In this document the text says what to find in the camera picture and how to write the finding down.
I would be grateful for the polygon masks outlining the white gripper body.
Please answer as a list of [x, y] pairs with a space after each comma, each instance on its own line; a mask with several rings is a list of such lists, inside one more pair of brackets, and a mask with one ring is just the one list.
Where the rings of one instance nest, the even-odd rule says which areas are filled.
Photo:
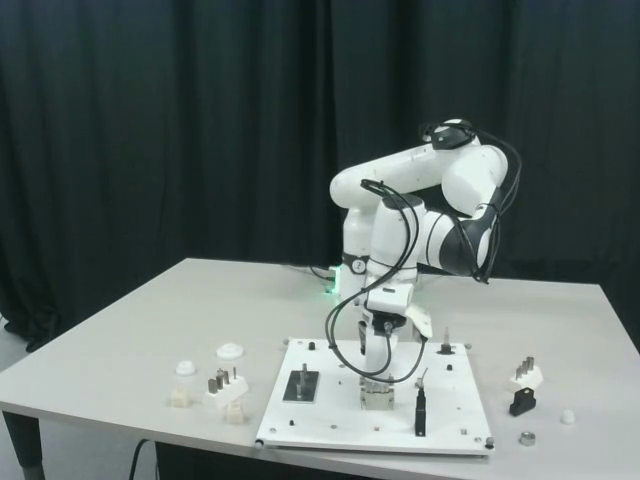
[[389, 373], [393, 351], [398, 343], [398, 336], [392, 333], [389, 337], [379, 335], [372, 327], [365, 330], [365, 368], [371, 376], [382, 377]]

